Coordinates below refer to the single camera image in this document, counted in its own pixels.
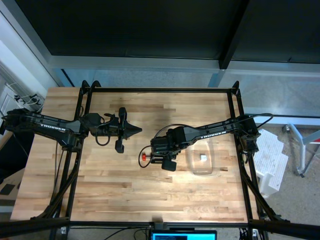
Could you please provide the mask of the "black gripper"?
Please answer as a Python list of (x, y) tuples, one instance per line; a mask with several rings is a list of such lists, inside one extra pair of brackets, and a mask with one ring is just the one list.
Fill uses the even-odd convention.
[(127, 111), (125, 107), (119, 108), (118, 117), (110, 113), (107, 113), (106, 116), (109, 117), (109, 121), (107, 122), (108, 135), (110, 137), (117, 137), (117, 140), (115, 141), (115, 150), (117, 153), (123, 154), (125, 149), (123, 145), (123, 139), (125, 138), (125, 123), (126, 129), (128, 129), (126, 132), (126, 139), (142, 132), (142, 128), (134, 126), (127, 121)]
[(177, 168), (176, 160), (177, 156), (181, 153), (181, 150), (163, 150), (161, 168), (166, 171), (174, 172)]

